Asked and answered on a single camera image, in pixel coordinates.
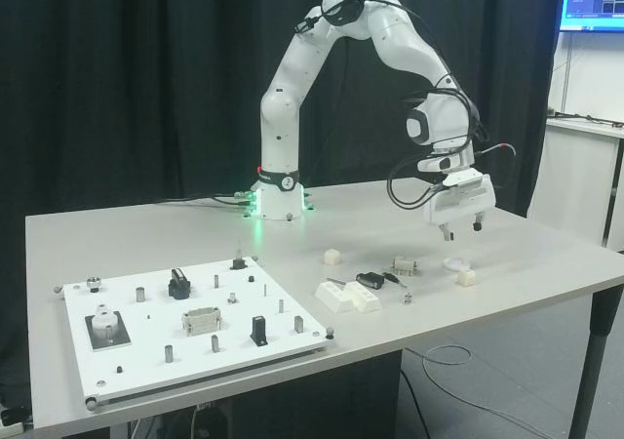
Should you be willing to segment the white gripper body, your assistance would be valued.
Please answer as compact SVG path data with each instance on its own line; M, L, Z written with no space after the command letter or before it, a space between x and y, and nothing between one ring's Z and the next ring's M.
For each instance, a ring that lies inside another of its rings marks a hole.
M494 188L488 174L461 184L434 185L431 196L423 206L424 221L446 225L451 221L484 214L496 205Z

